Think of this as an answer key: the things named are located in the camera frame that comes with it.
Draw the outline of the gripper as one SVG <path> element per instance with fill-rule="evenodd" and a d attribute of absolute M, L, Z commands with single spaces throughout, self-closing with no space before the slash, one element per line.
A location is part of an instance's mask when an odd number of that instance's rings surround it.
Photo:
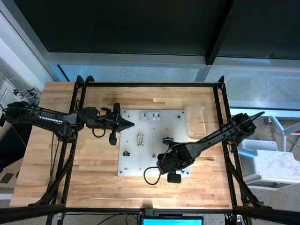
<path fill-rule="evenodd" d="M 100 119 L 94 122 L 94 129 L 103 130 L 102 135 L 94 134 L 94 136 L 96 138 L 102 138 L 105 136 L 106 130 L 111 130 L 111 133 L 109 135 L 109 143 L 115 146 L 117 144 L 116 133 L 119 133 L 125 129 L 129 129 L 134 126 L 134 123 L 120 116 L 120 103 L 115 103 L 113 105 L 113 111 L 107 111 L 105 116 L 101 117 Z"/>
<path fill-rule="evenodd" d="M 177 171 L 185 170 L 188 167 L 187 163 L 181 161 L 174 161 L 172 157 L 158 155 L 157 167 L 161 175 L 167 174 L 168 183 L 181 183 L 181 173 L 177 174 Z"/>

